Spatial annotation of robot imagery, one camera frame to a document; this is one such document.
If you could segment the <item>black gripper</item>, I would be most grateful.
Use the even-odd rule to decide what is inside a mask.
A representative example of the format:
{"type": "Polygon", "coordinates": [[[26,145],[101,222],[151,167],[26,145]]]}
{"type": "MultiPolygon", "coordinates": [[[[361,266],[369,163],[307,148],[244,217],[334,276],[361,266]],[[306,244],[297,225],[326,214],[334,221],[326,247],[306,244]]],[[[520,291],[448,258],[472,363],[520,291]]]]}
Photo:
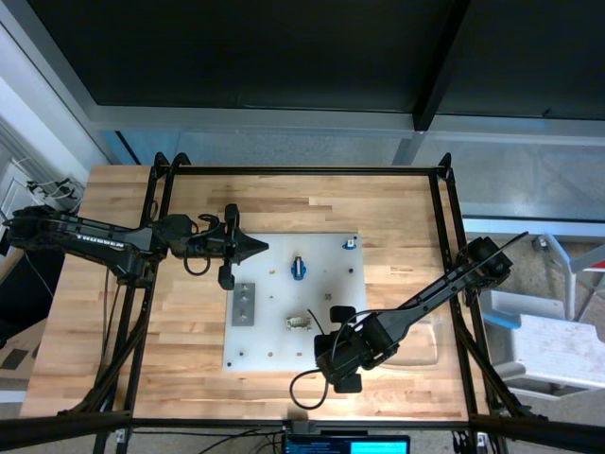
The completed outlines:
{"type": "Polygon", "coordinates": [[[196,233],[193,237],[194,257],[203,258],[206,265],[202,271],[194,271],[193,275],[206,274],[211,268],[213,259],[222,259],[223,264],[218,269],[218,283],[224,290],[233,290],[235,279],[232,264],[236,262],[237,246],[243,248],[239,254],[239,262],[243,262],[267,251],[268,244],[239,231],[240,213],[234,203],[225,207],[223,221],[220,221],[218,216],[211,214],[201,214],[198,219],[207,222],[208,228],[196,233]]]}
{"type": "Polygon", "coordinates": [[[359,368],[366,371],[377,364],[379,353],[371,340],[376,312],[368,312],[362,322],[356,321],[352,306],[333,306],[330,320],[339,323],[337,332],[315,337],[316,365],[324,377],[331,377],[336,393],[360,393],[362,391],[359,368]]]}

